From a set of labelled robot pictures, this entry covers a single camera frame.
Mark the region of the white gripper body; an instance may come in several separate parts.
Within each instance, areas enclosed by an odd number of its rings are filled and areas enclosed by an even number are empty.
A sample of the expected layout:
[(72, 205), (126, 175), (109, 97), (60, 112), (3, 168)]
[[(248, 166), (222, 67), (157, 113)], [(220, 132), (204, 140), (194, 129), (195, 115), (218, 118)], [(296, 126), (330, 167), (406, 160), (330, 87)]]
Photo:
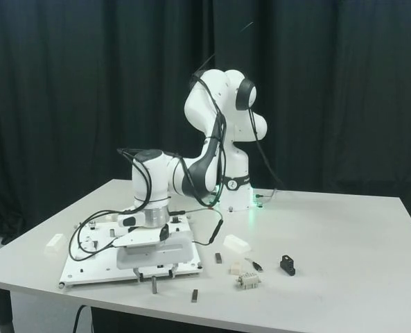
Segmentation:
[(174, 232), (166, 240), (153, 244), (120, 246), (116, 254), (116, 266), (123, 270), (180, 264), (192, 259), (193, 234)]

